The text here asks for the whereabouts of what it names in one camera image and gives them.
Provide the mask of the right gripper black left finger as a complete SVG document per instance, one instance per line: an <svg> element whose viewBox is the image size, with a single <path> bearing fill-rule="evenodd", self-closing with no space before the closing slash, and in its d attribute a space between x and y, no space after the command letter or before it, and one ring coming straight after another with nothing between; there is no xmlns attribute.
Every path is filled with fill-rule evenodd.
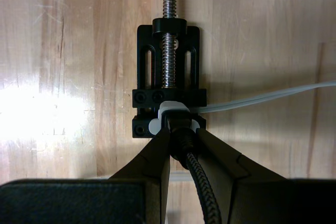
<svg viewBox="0 0 336 224"><path fill-rule="evenodd" d="M1 186L1 223L164 223L170 132L108 179L22 179Z"/></svg>

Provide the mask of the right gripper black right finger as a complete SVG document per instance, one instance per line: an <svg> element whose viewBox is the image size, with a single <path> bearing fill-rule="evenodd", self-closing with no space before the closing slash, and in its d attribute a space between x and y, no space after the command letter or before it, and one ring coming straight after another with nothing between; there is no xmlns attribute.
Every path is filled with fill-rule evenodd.
<svg viewBox="0 0 336 224"><path fill-rule="evenodd" d="M198 129L199 156L223 223L334 223L335 180L287 179Z"/></svg>

